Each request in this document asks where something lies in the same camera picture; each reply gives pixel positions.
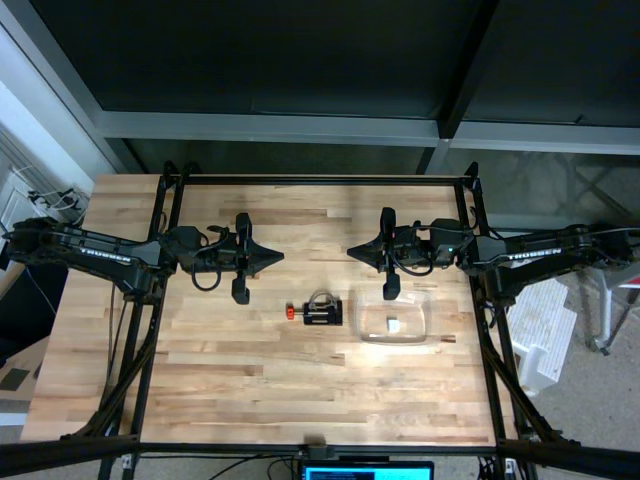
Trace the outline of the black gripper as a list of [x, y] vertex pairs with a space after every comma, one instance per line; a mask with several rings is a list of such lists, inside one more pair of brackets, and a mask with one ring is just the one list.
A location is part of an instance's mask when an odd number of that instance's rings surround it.
[[[376, 270], [385, 272], [383, 298], [395, 300], [401, 291], [397, 269], [413, 277], [425, 277], [431, 273], [431, 256], [426, 240], [413, 226], [397, 226], [395, 210], [384, 207], [381, 213], [381, 235], [371, 241], [347, 249], [347, 255]], [[383, 261], [377, 256], [382, 253]]]
[[[208, 231], [218, 234], [218, 239], [214, 243], [202, 246], [195, 254], [192, 283], [198, 290], [210, 292], [219, 286], [223, 272], [233, 271], [236, 278], [232, 281], [231, 296], [237, 304], [248, 304], [250, 290], [246, 286], [246, 277], [255, 277], [266, 268], [282, 261], [284, 254], [263, 247], [250, 238], [252, 224], [247, 213], [236, 216], [235, 227], [235, 233], [228, 227], [207, 227]], [[198, 273], [205, 272], [214, 272], [217, 275], [216, 282], [210, 287], [201, 286], [196, 279]]]

